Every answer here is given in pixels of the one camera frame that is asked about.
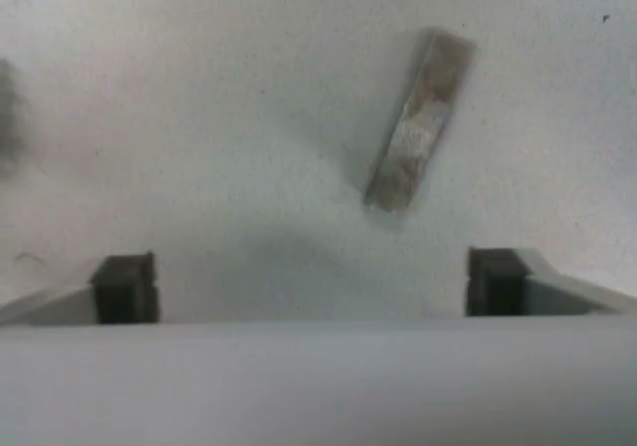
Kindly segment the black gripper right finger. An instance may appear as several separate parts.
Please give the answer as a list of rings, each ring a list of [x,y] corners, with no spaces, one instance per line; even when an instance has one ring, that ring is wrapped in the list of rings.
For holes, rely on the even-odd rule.
[[[635,313],[634,297],[562,274],[535,249],[471,247],[468,250],[468,317]]]

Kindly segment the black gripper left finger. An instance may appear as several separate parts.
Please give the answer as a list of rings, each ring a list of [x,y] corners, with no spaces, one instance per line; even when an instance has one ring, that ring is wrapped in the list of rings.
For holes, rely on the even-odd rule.
[[[155,255],[109,255],[70,279],[1,306],[3,326],[157,324]]]

